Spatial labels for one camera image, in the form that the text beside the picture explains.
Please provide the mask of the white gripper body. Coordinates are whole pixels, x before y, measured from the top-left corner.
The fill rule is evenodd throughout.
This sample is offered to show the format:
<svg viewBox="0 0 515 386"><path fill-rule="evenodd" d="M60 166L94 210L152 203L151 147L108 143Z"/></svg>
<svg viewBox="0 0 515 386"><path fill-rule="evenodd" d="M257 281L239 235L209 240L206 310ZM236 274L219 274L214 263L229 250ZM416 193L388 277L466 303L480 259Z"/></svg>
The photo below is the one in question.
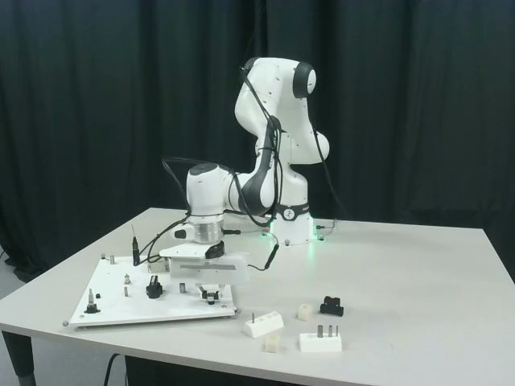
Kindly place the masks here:
<svg viewBox="0 0 515 386"><path fill-rule="evenodd" d="M212 259L171 258L170 275L197 285L240 285L247 282L247 254L226 253Z"/></svg>

